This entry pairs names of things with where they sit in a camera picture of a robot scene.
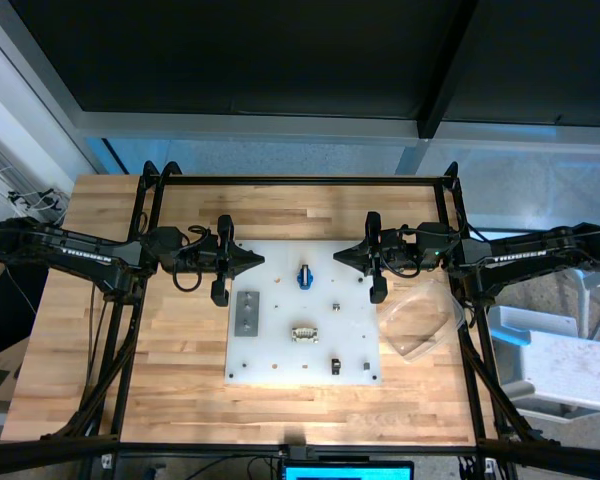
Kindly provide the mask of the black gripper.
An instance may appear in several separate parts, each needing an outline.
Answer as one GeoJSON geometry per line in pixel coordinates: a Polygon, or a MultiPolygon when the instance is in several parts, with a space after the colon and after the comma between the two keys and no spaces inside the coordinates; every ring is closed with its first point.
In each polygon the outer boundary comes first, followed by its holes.
{"type": "Polygon", "coordinates": [[[217,221],[217,234],[210,235],[203,242],[199,252],[199,271],[202,274],[215,274],[211,283],[210,297],[216,306],[229,305],[229,291],[226,282],[264,263],[264,257],[240,245],[233,246],[232,269],[231,247],[234,240],[234,224],[229,215],[221,215],[217,221]]]}
{"type": "Polygon", "coordinates": [[[399,229],[383,230],[380,214],[369,212],[365,220],[365,239],[337,251],[333,254],[333,259],[361,274],[370,275],[370,301],[372,304],[381,304],[388,295],[387,280],[383,277],[383,271],[388,270],[399,278],[406,278],[406,275],[398,270],[398,266],[389,260],[392,248],[400,250],[402,233],[399,229]]]}

